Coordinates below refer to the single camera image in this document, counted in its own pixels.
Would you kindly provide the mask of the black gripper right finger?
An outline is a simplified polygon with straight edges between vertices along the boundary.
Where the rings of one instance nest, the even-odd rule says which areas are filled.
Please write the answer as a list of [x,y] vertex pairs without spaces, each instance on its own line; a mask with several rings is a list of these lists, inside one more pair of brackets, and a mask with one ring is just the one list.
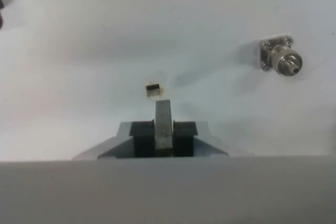
[[174,157],[210,157],[229,154],[211,144],[218,140],[204,121],[173,121],[173,156]]

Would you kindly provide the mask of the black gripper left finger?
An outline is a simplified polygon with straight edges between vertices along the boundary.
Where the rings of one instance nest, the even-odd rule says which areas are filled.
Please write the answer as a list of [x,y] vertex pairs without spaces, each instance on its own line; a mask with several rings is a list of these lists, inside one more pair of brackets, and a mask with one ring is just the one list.
[[117,134],[74,159],[150,158],[155,156],[154,121],[121,122]]

